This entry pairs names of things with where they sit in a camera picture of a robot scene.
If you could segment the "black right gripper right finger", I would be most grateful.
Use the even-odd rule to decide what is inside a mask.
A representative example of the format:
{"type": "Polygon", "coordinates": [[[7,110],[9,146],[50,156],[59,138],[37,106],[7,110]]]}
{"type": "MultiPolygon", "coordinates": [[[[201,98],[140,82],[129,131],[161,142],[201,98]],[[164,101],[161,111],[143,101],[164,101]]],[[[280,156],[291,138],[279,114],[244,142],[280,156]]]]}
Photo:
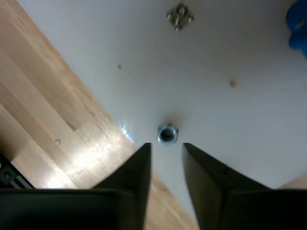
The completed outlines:
{"type": "Polygon", "coordinates": [[[190,143],[185,180],[202,230],[305,230],[307,191],[270,189],[190,143]]]}

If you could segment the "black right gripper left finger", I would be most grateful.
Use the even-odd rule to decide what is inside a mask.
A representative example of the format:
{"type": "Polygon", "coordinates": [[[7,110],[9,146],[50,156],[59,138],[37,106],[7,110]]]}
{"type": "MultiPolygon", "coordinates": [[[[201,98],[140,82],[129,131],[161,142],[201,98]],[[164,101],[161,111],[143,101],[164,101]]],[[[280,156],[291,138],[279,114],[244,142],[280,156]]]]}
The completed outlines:
{"type": "Polygon", "coordinates": [[[151,144],[91,189],[36,189],[0,158],[3,230],[141,230],[151,180],[151,144]]]}

